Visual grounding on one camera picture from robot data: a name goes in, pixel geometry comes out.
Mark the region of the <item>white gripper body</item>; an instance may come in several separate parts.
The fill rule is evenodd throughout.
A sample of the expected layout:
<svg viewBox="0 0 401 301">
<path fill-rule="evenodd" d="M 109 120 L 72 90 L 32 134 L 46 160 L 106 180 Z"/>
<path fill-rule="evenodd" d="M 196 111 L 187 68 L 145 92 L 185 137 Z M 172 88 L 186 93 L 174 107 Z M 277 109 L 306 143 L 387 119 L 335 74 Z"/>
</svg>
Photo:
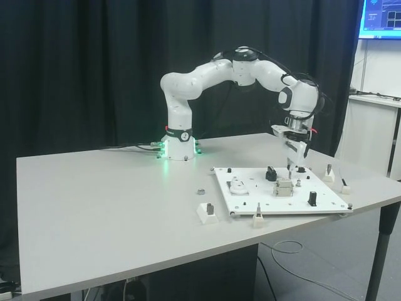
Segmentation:
<svg viewBox="0 0 401 301">
<path fill-rule="evenodd" d="M 290 158 L 292 161 L 297 161 L 298 166 L 305 165 L 305 160 L 308 153 L 307 143 L 302 141 L 296 142 L 293 140 L 286 140 L 283 145 L 286 158 Z"/>
</svg>

